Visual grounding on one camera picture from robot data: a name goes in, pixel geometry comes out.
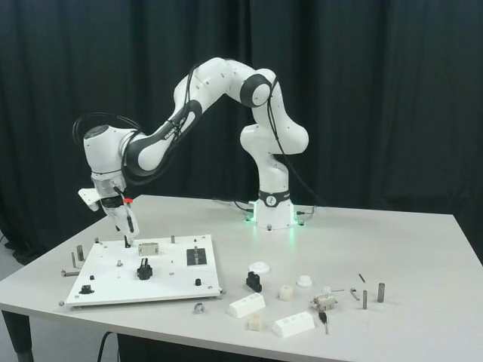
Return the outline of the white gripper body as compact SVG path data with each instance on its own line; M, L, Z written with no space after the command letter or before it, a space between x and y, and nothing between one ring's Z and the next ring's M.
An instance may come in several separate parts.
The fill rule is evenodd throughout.
M132 244L140 233L137 219L129 206L103 207L105 214L115 223L125 236L126 242Z

